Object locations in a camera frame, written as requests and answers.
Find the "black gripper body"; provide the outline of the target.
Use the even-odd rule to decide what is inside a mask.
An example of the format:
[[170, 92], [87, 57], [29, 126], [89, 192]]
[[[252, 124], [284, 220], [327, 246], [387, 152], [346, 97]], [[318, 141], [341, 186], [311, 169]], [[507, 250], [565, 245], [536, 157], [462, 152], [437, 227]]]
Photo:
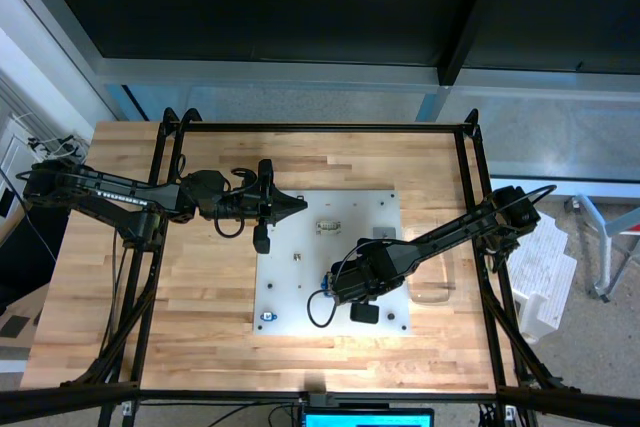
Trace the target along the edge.
[[375, 325], [380, 308], [372, 302], [395, 289], [388, 246], [356, 246], [332, 265], [329, 291], [338, 306], [349, 304], [352, 322]]
[[229, 187], [219, 202], [219, 219], [236, 220], [239, 229], [234, 233], [219, 235], [226, 239], [238, 237], [245, 228], [245, 221], [256, 220], [253, 230], [253, 246], [257, 253], [270, 252], [270, 239], [267, 225], [272, 221], [274, 196], [274, 170], [272, 161], [262, 159], [256, 172], [247, 168], [234, 168], [231, 174], [241, 179], [239, 187]]

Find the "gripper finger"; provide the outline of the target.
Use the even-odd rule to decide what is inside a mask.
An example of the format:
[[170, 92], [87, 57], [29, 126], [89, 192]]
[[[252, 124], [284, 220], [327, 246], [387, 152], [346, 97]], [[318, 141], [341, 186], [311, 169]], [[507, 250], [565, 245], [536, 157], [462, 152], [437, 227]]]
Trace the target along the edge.
[[281, 190], [278, 187], [273, 188], [273, 201], [278, 204], [302, 204], [307, 203], [305, 195], [298, 190]]
[[306, 208], [307, 208], [306, 203], [296, 204], [296, 205], [293, 205], [293, 204], [279, 205], [274, 208], [274, 221], [280, 222], [289, 216], [292, 216], [296, 213], [304, 211]]

